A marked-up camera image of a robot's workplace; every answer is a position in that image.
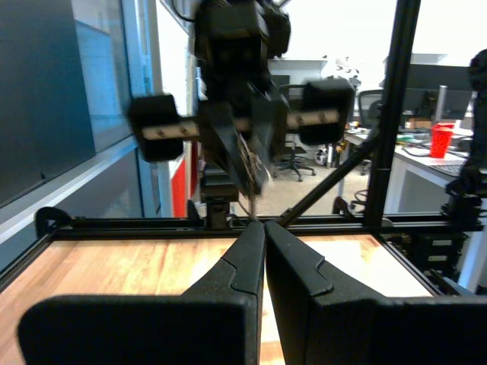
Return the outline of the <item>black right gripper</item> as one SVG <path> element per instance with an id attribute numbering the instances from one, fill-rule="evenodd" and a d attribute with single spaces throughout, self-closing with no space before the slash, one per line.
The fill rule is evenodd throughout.
<path id="1" fill-rule="evenodd" d="M 181 116 L 169 93 L 130 103 L 127 116 L 146 161 L 173 160 L 185 141 L 199 141 L 207 160 L 242 194 L 259 195 L 264 168 L 281 153 L 287 132 L 311 145 L 335 143 L 344 135 L 355 96 L 346 79 L 298 84 L 301 95 L 287 100 L 287 87 L 272 82 L 267 45 L 258 39 L 217 40 L 198 62 L 206 98 L 194 115 Z"/>

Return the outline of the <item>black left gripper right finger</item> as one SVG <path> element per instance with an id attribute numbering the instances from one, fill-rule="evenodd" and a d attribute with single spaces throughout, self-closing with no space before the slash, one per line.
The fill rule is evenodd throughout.
<path id="1" fill-rule="evenodd" d="M 276 223 L 266 271 L 288 364 L 484 364 L 484 297 L 385 297 Z"/>

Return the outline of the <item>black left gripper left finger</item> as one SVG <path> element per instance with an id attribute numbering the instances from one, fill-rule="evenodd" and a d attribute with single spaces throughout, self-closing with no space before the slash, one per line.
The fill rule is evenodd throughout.
<path id="1" fill-rule="evenodd" d="M 253 222 L 179 296 L 62 295 L 18 324 L 28 364 L 256 364 L 266 238 Z"/>

